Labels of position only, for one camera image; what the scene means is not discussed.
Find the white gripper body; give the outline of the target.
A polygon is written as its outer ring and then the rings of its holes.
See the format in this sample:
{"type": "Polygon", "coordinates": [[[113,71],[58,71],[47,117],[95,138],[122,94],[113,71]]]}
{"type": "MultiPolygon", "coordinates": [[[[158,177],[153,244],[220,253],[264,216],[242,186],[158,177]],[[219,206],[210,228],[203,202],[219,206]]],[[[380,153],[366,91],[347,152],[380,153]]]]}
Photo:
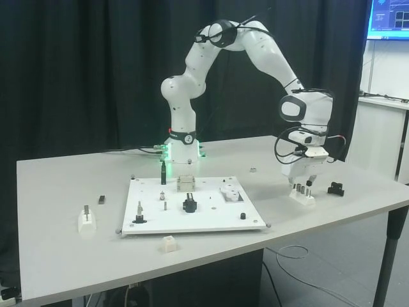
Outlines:
{"type": "Polygon", "coordinates": [[[319,158],[290,155],[284,158],[284,164],[281,165],[281,173],[288,179],[291,185],[299,184],[311,176],[321,174],[326,162],[326,160],[319,158]]]}

